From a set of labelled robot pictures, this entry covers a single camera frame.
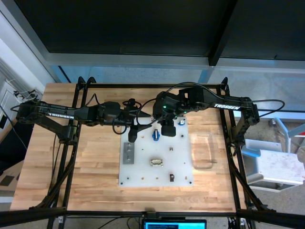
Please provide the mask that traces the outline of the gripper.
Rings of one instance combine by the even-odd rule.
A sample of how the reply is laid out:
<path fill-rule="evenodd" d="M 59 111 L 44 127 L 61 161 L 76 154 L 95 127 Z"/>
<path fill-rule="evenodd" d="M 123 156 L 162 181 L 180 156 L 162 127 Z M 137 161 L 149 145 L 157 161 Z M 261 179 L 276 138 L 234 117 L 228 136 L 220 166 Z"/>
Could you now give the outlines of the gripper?
<path fill-rule="evenodd" d="M 177 116 L 160 116 L 157 118 L 157 123 L 161 125 L 161 134 L 167 137 L 176 136 L 176 127 L 174 126 L 174 120 Z"/>
<path fill-rule="evenodd" d="M 128 101 L 124 101 L 123 105 L 125 106 L 123 110 L 121 110 L 119 115 L 119 121 L 122 126 L 124 126 L 124 130 L 119 133 L 119 135 L 124 134 L 129 127 L 130 130 L 128 132 L 128 141 L 130 143 L 134 143 L 137 139 L 137 133 L 143 131 L 145 129 L 151 128 L 152 125 L 146 124 L 135 124 L 135 118 L 148 117 L 148 114 L 143 111 L 138 111 L 139 107 L 136 106 L 138 102 L 134 98 L 129 99 Z"/>

